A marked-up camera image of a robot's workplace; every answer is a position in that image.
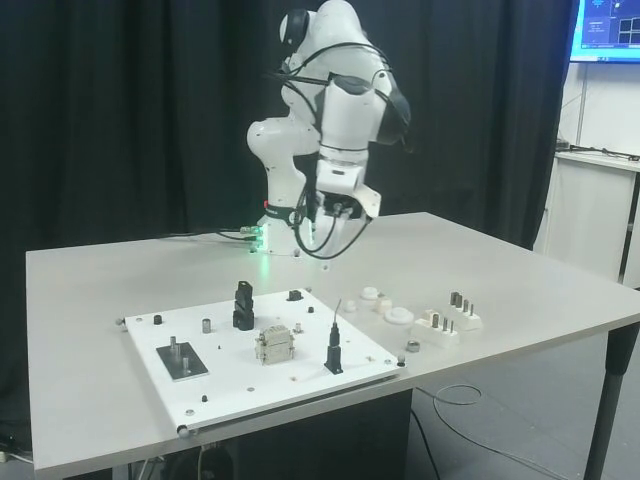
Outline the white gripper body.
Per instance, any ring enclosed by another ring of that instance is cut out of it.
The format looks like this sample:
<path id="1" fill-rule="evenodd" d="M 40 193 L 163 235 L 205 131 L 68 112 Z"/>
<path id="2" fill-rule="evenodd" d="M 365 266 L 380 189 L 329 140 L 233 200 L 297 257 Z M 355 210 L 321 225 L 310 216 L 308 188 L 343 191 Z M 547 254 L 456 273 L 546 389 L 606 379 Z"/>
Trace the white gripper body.
<path id="1" fill-rule="evenodd" d="M 320 213 L 314 222 L 304 218 L 297 223 L 297 245 L 306 256 L 332 260 L 353 244 L 352 221 L 347 213 Z"/>

